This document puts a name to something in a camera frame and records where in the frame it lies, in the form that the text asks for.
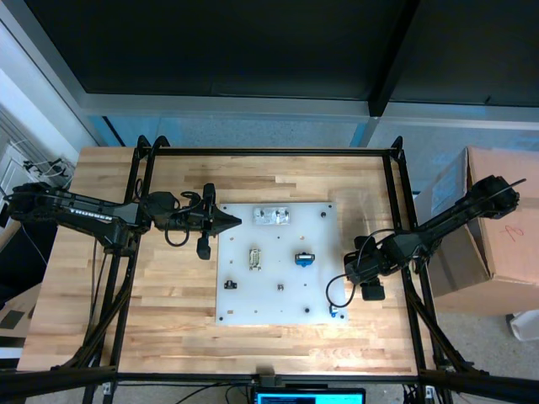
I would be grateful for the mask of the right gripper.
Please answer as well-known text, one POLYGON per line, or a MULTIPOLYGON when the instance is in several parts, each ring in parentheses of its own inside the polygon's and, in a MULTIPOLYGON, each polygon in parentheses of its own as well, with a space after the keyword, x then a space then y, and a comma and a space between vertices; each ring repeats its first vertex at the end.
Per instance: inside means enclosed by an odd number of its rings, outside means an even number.
POLYGON ((376 247, 374 237, 357 237, 353 252, 344 255, 344 272, 353 285, 364 284, 381 272, 384 257, 376 247))

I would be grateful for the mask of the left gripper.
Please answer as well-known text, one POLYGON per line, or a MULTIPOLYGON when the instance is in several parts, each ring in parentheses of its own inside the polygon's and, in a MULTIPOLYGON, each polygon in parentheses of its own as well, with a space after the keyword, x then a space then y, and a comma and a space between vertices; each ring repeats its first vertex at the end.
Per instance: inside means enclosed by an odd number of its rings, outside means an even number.
MULTIPOLYGON (((204 220, 201 232, 201 241, 204 244, 209 243, 209 238, 212 233, 214 208, 216 204, 216 188, 215 184, 207 183, 203 188, 203 202, 204 202, 204 220)), ((223 221, 217 224, 217 233, 220 234, 224 231, 230 230, 234 227, 240 226, 242 220, 234 215, 229 215, 227 212, 218 210, 217 219, 223 221)))

